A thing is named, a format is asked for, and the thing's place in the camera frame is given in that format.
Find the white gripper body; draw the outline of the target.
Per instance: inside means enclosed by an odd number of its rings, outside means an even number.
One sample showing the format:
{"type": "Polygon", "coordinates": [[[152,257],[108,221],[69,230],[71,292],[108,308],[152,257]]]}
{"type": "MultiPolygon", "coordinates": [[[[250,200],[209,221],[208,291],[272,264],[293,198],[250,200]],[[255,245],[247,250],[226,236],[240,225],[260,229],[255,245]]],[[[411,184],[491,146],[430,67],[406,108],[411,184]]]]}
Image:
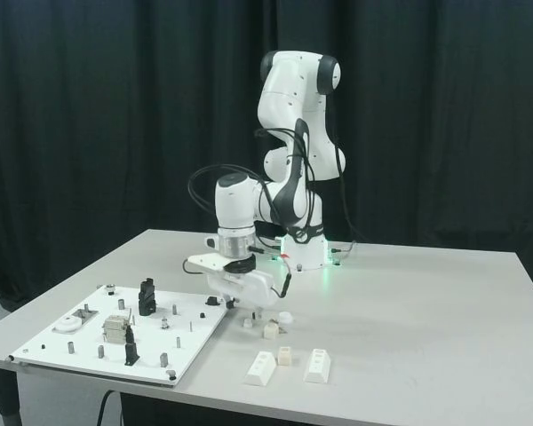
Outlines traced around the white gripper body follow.
{"type": "Polygon", "coordinates": [[[207,273],[208,285],[225,301],[239,300],[256,307],[275,304],[277,295],[272,290],[274,277],[270,273],[254,270],[244,274],[228,272],[207,273]]]}

